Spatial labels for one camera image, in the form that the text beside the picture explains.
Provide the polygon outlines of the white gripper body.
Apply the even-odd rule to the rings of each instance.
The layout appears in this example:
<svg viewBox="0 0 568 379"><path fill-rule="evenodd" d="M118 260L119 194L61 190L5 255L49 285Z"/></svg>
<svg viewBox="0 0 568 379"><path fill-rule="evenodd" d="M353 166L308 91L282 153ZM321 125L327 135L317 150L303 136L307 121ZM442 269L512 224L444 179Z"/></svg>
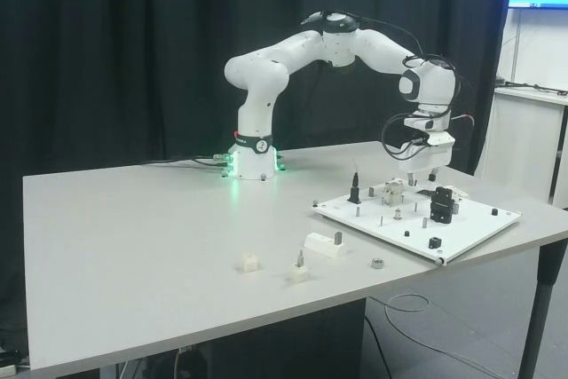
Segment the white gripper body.
<svg viewBox="0 0 568 379"><path fill-rule="evenodd" d="M398 167L402 171L432 170L447 166L452 160L455 139L453 137L429 137L426 142L406 142L398 155Z"/></svg>

